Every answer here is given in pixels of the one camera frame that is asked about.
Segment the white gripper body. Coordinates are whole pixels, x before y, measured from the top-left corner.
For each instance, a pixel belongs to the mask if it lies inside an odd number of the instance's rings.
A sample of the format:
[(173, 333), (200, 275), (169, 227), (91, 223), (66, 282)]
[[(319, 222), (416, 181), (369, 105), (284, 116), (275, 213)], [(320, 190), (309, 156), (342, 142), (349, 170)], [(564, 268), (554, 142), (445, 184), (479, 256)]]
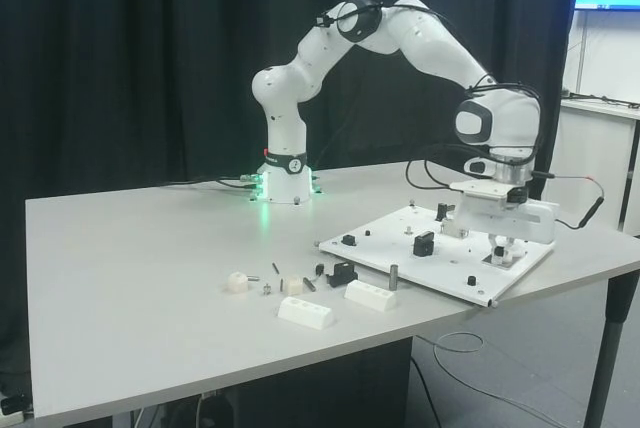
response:
[(463, 195), (454, 210), (456, 223), (487, 235), (540, 244), (555, 240), (558, 204), (528, 199), (521, 204)]

